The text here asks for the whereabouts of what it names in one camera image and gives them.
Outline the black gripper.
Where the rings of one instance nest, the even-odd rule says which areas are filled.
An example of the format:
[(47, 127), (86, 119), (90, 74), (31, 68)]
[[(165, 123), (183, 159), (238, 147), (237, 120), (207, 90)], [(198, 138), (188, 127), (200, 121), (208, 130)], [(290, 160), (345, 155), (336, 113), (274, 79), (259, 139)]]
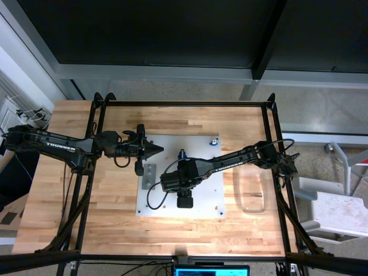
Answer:
[(177, 192), (177, 207), (178, 208), (192, 208), (193, 198), (192, 190), (198, 185), (198, 170), (196, 166), (196, 159), (182, 159), (178, 166), (179, 174), (179, 191)]
[(143, 176), (143, 161), (164, 151), (164, 148), (155, 145), (152, 141), (145, 139), (145, 128), (139, 124), (136, 130), (136, 138), (128, 145), (128, 154), (131, 158), (136, 158), (135, 173), (137, 176)]

